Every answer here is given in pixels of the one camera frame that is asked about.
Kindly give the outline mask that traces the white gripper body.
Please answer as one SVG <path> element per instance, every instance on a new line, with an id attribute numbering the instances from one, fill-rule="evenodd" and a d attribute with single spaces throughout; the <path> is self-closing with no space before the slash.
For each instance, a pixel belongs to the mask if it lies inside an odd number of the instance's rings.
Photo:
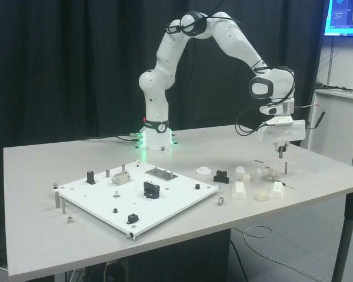
<path id="1" fill-rule="evenodd" d="M 258 130 L 258 140 L 263 143 L 286 143 L 301 141 L 306 137 L 305 121 L 293 119 L 270 119 Z"/>

